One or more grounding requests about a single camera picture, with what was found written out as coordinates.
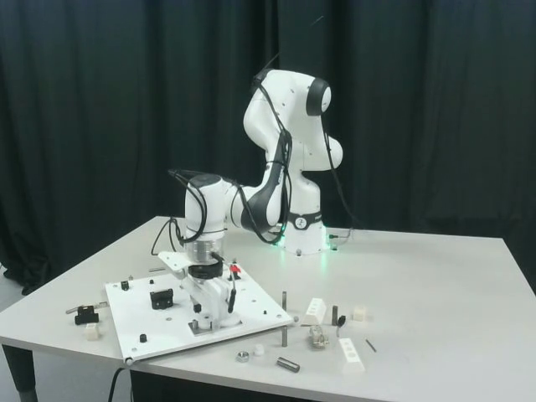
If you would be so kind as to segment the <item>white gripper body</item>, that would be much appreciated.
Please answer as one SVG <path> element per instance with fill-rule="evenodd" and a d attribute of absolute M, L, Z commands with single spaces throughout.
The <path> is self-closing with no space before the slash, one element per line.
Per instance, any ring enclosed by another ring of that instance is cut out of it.
<path fill-rule="evenodd" d="M 235 286 L 225 279 L 181 281 L 194 305 L 200 327 L 233 327 L 235 325 Z"/>

